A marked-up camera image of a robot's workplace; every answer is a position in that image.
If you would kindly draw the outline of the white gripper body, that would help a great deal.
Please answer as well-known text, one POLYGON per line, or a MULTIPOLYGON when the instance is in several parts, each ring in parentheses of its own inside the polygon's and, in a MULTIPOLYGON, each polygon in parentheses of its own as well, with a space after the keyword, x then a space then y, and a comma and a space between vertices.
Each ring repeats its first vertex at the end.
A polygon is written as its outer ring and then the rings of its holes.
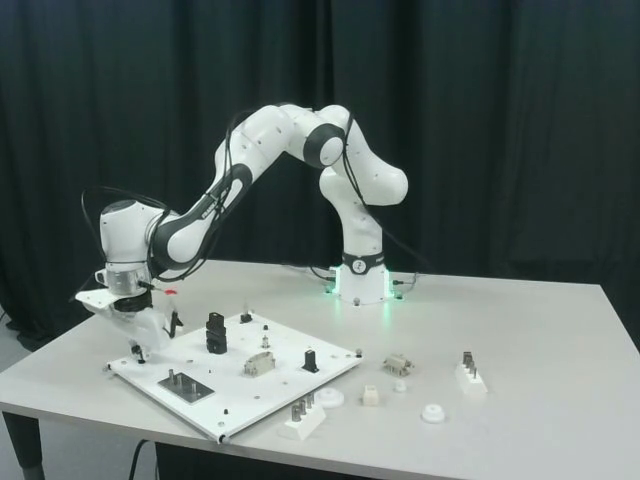
POLYGON ((167 317, 161 310, 147 307, 138 312, 122 312, 112 305, 107 312, 114 328, 143 350, 159 351, 169 345, 167 317))

